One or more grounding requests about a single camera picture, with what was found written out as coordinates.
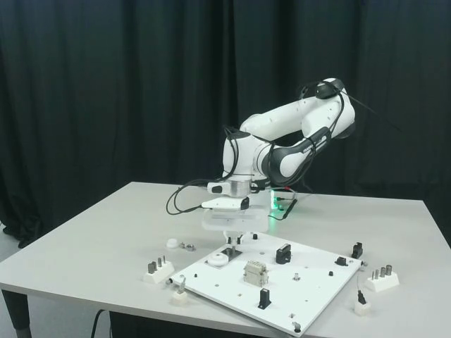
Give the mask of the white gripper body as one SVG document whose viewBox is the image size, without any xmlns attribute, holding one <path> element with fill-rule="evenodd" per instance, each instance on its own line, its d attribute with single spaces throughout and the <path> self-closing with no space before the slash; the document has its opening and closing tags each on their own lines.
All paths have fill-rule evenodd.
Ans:
<svg viewBox="0 0 451 338">
<path fill-rule="evenodd" d="M 207 210 L 202 218 L 202 227 L 222 232 L 265 232 L 265 212 Z"/>
</svg>

